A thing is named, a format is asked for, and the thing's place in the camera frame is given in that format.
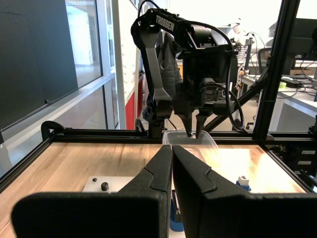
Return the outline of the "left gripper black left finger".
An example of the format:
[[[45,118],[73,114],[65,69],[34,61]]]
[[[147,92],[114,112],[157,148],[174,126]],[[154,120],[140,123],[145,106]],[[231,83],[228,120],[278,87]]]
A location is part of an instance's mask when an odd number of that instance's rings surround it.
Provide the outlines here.
[[[41,192],[19,200],[11,222],[19,238],[166,238],[172,151],[162,146],[120,191]]]

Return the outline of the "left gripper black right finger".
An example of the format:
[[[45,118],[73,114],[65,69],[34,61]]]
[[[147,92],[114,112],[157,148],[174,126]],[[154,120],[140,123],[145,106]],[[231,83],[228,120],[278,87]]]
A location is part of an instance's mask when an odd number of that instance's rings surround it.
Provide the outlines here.
[[[314,238],[314,193],[250,193],[179,145],[173,180],[188,238]]]

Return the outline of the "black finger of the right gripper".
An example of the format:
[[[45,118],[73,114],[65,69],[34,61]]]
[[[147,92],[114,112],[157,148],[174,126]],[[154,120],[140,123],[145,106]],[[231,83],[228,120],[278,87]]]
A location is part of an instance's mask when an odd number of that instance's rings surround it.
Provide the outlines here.
[[[196,138],[199,137],[207,118],[212,114],[212,108],[200,108],[196,115]]]
[[[192,113],[193,112],[176,113],[183,122],[187,137],[192,136]]]

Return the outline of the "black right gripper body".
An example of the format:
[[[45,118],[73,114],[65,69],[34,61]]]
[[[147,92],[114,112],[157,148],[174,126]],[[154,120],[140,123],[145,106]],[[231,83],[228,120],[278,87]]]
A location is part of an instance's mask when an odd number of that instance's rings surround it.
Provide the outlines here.
[[[174,113],[191,116],[197,110],[199,116],[226,116],[233,112],[233,94],[225,86],[203,81],[185,84],[172,99]]]

